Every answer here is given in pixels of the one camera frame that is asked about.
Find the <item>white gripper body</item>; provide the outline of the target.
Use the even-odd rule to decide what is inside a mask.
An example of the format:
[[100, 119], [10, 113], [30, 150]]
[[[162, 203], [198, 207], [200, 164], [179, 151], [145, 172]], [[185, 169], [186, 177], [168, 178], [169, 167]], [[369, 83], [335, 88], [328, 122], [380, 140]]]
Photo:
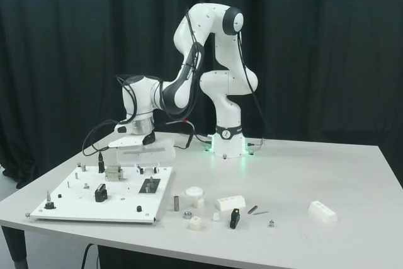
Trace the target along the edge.
[[172, 140], [157, 140], [146, 146], [119, 147], [116, 150], [119, 163], [161, 163], [175, 158]]

